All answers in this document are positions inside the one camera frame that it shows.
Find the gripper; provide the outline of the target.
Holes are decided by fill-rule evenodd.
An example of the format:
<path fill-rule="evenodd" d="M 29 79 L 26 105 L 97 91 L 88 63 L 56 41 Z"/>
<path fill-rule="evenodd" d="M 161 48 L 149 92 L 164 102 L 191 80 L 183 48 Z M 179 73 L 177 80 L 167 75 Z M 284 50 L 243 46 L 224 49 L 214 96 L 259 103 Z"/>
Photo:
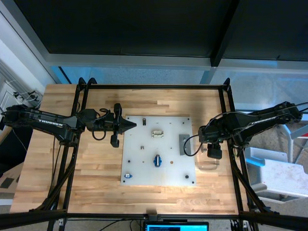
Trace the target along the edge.
<path fill-rule="evenodd" d="M 220 146 L 222 139 L 220 137 L 220 131 L 216 126 L 201 126 L 198 130 L 198 136 L 200 143 L 207 143 L 207 157 L 213 159 L 222 158 Z"/>
<path fill-rule="evenodd" d="M 112 113 L 110 110 L 106 108 L 100 108 L 100 112 L 104 113 L 104 115 L 97 118 L 99 131 L 103 131 L 103 137 L 98 138 L 98 141 L 102 141 L 106 137 L 106 133 L 108 131 L 113 132 L 111 135 L 110 144 L 114 148 L 119 147 L 118 134 L 123 134 L 127 130 L 135 128 L 137 125 L 134 122 L 126 120 L 122 116 L 122 107 L 119 103 L 114 105 L 114 112 Z"/>

